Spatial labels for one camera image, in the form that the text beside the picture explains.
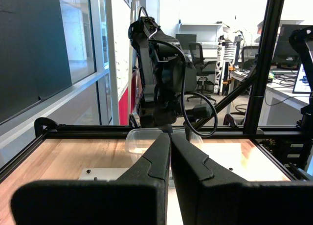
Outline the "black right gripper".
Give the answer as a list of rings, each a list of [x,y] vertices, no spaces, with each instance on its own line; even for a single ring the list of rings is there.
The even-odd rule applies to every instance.
[[[153,127],[165,127],[167,125],[173,125],[178,118],[182,117],[184,119],[185,125],[187,125],[186,119],[190,124],[194,124],[204,118],[210,118],[214,115],[214,109],[212,104],[202,103],[197,104],[191,109],[186,109],[186,118],[183,114],[183,108],[181,106],[180,97],[173,102],[168,102],[164,105],[157,105],[152,111],[152,126]]]

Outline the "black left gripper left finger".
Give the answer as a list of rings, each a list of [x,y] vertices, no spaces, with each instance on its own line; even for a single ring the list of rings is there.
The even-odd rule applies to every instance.
[[[164,225],[170,138],[160,134],[116,180],[39,180],[10,205],[18,225]]]

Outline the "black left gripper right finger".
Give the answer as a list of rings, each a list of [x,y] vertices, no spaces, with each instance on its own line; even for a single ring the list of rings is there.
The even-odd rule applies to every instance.
[[[247,181],[178,134],[171,168],[186,225],[310,225],[310,181]]]

